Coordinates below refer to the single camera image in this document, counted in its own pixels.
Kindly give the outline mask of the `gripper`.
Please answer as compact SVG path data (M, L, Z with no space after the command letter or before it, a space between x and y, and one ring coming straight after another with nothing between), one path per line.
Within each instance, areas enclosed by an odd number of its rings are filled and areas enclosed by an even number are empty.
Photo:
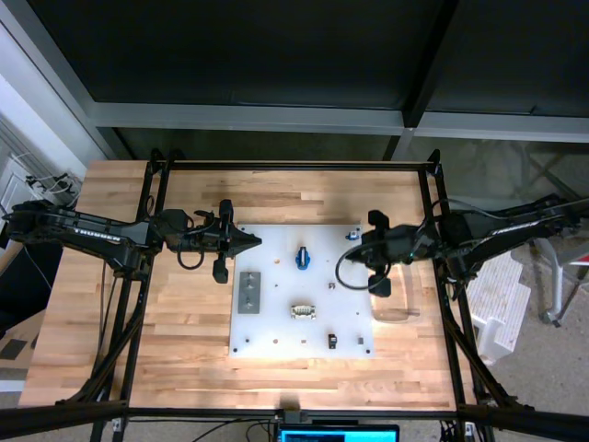
M232 202L228 199L222 200L219 203L218 215L207 214L202 228L203 232L197 235L201 255L204 256L205 253L215 253L217 255L213 262L213 278L218 284L228 282L228 270L225 260L229 256L233 216ZM247 232L244 228L236 228L235 239L238 240L235 246L236 255L256 248L261 244L261 238Z
M388 217L378 210L369 212L369 225L374 229L362 234L364 265L374 271L369 277L369 293L389 297L391 282L387 275L393 265L411 261L417 227L390 227Z

